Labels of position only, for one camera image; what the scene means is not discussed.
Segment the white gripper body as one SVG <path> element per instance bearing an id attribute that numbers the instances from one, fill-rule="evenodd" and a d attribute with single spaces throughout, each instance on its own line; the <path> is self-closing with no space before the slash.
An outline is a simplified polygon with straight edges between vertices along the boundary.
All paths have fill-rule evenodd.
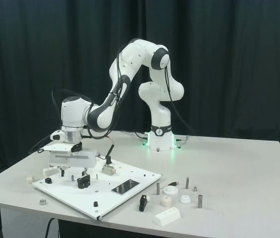
<path id="1" fill-rule="evenodd" d="M 93 168 L 96 166 L 97 152 L 95 150 L 82 149 L 78 152 L 50 152 L 50 165 L 58 167 Z"/>

